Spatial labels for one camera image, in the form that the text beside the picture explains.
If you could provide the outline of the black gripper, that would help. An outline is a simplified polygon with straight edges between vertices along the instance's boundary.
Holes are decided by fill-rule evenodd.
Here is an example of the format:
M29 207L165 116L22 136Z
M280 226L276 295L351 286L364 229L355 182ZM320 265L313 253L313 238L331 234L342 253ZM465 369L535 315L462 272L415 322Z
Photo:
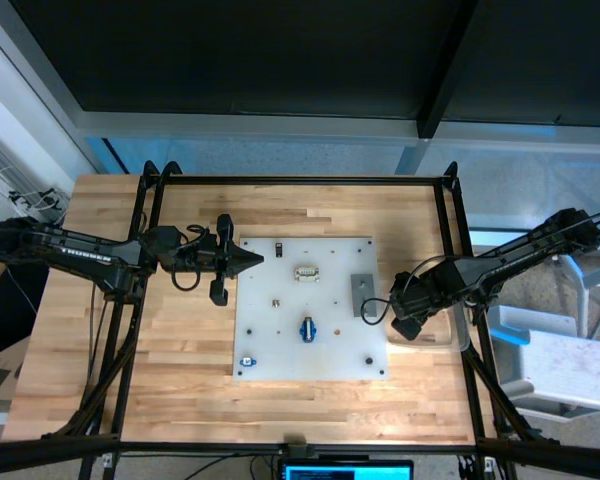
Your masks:
M206 231L199 243L199 271L213 273L209 297L216 306L228 304L228 291L225 279L230 275L230 247L233 245L234 224L229 214L221 214L216 223L216 233ZM258 266L264 262L264 256L254 249L252 241L244 241L236 246L236 255L242 259L235 266L235 274Z
M429 318L449 307L447 298L429 273L420 276L412 276L409 272L396 274L389 300L399 320Z

